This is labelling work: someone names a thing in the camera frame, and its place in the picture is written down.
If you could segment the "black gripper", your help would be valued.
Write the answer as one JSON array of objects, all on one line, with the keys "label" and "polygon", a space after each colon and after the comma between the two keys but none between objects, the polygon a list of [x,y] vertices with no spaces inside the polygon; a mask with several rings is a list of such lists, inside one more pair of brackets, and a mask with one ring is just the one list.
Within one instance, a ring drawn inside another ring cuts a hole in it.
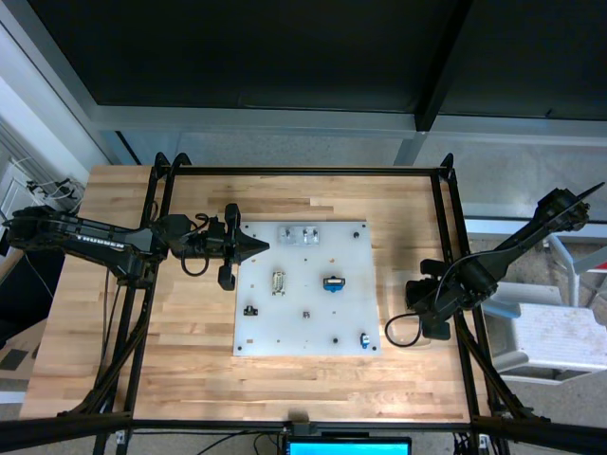
[{"label": "black gripper", "polygon": [[428,339],[450,339],[450,325],[437,307],[448,266],[441,261],[426,259],[421,262],[420,270],[423,275],[429,276],[424,280],[429,291],[424,298],[425,313],[421,318],[422,335]]},{"label": "black gripper", "polygon": [[[235,288],[232,266],[236,262],[236,233],[240,221],[241,214],[238,206],[230,203],[225,207],[224,221],[220,222],[217,217],[213,217],[207,229],[207,257],[223,261],[218,269],[218,283],[224,291],[233,291]],[[239,230],[239,244],[243,245],[239,252],[240,264],[269,250],[268,242],[244,229]]]}]

